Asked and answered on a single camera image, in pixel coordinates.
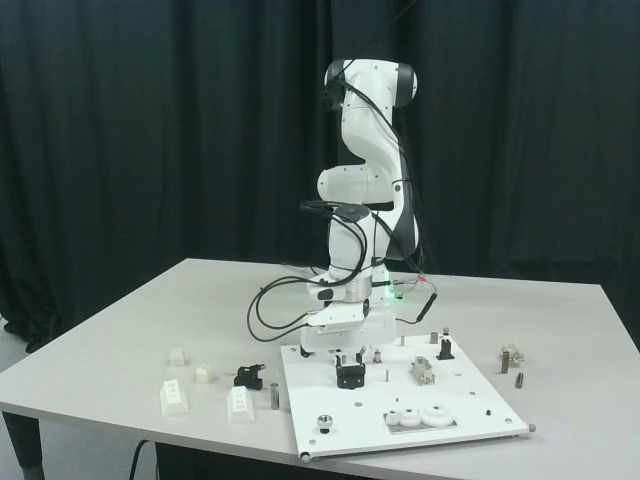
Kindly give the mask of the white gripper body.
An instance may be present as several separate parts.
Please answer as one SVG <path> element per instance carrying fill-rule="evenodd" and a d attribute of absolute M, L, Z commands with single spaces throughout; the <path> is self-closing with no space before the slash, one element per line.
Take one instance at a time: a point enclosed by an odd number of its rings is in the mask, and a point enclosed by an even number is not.
<path fill-rule="evenodd" d="M 314 315 L 300 334 L 300 345 L 308 353 L 344 350 L 393 343 L 397 337 L 395 316 L 370 313 L 357 320 L 354 315 Z"/>

